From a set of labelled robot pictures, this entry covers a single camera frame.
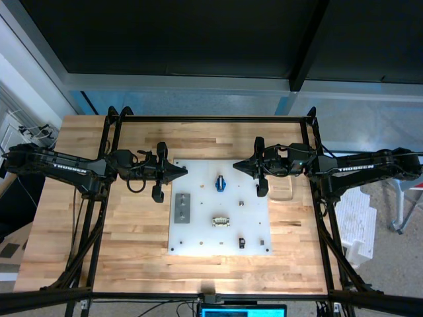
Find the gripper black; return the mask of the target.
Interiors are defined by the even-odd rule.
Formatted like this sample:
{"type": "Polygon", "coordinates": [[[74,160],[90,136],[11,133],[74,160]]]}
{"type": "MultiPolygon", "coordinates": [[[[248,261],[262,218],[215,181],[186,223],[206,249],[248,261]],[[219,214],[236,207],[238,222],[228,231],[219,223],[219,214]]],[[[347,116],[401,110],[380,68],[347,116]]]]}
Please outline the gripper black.
{"type": "Polygon", "coordinates": [[[256,137],[252,156],[253,165],[251,158],[233,164],[235,170],[258,180],[256,185],[258,197],[265,197],[268,193],[269,186],[266,176],[285,177],[288,175],[287,167],[282,164],[280,151],[286,150],[280,144],[265,147],[264,138],[256,137]]]}
{"type": "MultiPolygon", "coordinates": [[[[164,201],[164,193],[162,191],[163,183],[167,183],[165,172],[168,165],[168,148],[165,142],[159,142],[156,148],[156,154],[151,154],[148,163],[145,165],[145,180],[154,181],[155,185],[152,187],[151,197],[155,203],[162,203],[164,201]]],[[[173,182],[177,178],[188,174],[188,169],[183,162],[173,160],[170,162],[169,181],[173,182]]]]}

